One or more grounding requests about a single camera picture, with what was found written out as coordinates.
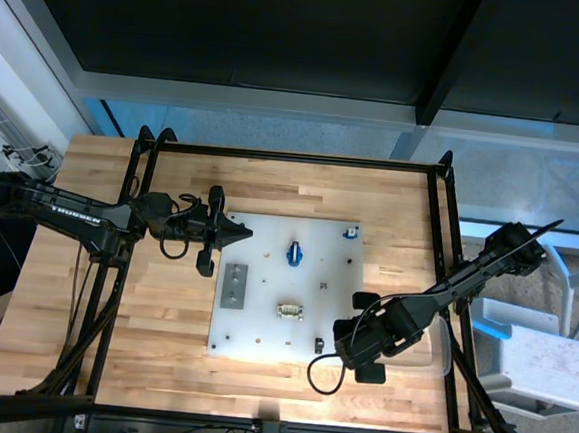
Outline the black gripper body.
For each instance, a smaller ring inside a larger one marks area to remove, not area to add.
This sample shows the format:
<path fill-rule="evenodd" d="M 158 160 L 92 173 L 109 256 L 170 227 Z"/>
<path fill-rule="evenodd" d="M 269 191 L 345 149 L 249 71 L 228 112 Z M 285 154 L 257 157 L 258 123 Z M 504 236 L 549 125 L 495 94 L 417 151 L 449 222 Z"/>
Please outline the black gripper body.
<path fill-rule="evenodd" d="M 361 312 L 353 319 L 356 327 L 351 335 L 355 365 L 344 366 L 353 371 L 356 382 L 385 383 L 385 365 L 377 360 L 392 358 L 420 341 L 421 328 L 403 304 L 406 298 L 363 291 L 352 295 L 353 307 Z"/>
<path fill-rule="evenodd" d="M 222 187 L 212 186 L 209 189 L 207 203 L 203 204 L 198 198 L 183 216 L 183 240 L 186 246 L 190 243 L 203 245 L 203 249 L 197 253 L 195 264 L 200 275 L 214 274 L 212 252 L 216 249 L 219 218 L 224 211 L 224 201 L 225 194 Z"/>

